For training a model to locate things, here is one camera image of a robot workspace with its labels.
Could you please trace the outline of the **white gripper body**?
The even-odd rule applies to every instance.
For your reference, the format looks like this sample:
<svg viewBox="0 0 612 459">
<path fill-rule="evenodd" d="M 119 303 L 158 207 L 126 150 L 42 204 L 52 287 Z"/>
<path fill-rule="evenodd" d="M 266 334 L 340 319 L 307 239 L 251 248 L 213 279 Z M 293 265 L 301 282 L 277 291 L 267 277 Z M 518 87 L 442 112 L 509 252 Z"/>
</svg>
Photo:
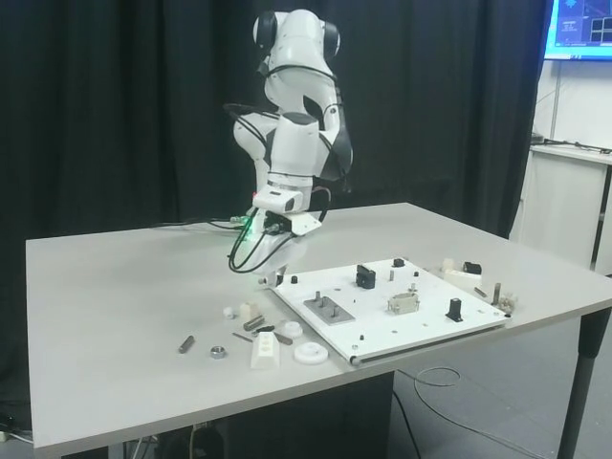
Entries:
<svg viewBox="0 0 612 459">
<path fill-rule="evenodd" d="M 263 235 L 250 258 L 250 273 L 263 277 L 283 274 L 287 267 L 302 258 L 307 251 L 305 237 L 292 233 Z"/>
</svg>

